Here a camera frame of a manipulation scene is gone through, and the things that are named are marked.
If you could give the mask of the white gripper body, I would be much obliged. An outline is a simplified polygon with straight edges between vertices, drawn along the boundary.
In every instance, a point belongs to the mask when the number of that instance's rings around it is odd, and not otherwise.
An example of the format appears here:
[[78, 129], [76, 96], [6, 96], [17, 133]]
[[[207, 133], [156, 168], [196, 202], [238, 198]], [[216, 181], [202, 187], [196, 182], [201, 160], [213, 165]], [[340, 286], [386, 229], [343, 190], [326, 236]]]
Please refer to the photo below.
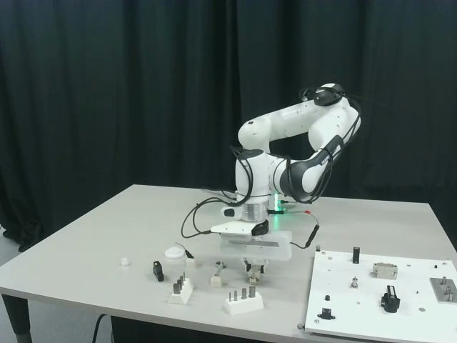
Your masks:
[[261, 236], [220, 234], [221, 253], [230, 257], [288, 261], [292, 232], [270, 232]]

